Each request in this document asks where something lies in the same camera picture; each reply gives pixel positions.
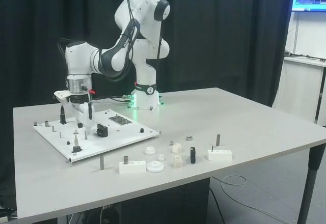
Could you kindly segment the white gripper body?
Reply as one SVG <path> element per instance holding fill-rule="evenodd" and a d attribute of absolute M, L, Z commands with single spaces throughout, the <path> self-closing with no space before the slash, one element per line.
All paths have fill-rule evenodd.
<path fill-rule="evenodd" d="M 73 103 L 72 111 L 78 123 L 82 123 L 83 127 L 93 127 L 95 125 L 94 106 L 91 102 L 84 102 L 82 104 Z"/>

